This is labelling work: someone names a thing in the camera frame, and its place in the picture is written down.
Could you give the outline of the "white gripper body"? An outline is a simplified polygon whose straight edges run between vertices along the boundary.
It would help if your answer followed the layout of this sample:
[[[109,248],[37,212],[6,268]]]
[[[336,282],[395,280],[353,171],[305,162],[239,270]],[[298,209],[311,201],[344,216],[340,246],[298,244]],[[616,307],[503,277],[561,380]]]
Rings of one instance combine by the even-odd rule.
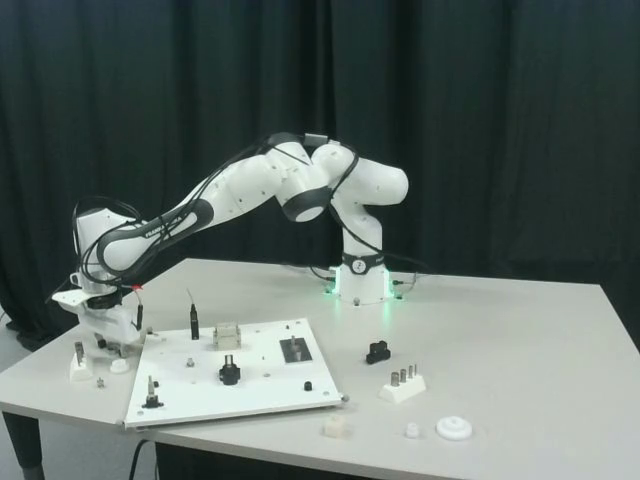
[[[123,306],[110,309],[84,308],[77,314],[79,323],[108,342],[135,344],[141,338],[136,328],[137,314]]]

